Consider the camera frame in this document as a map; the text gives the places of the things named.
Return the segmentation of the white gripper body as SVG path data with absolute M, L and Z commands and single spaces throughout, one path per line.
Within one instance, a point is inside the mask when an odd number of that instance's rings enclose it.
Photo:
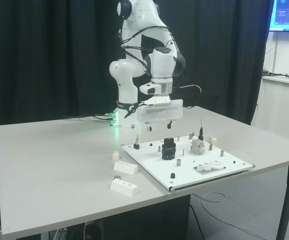
M 165 105 L 141 106 L 137 112 L 137 120 L 141 123 L 174 121 L 183 117 L 183 100 L 171 100 Z

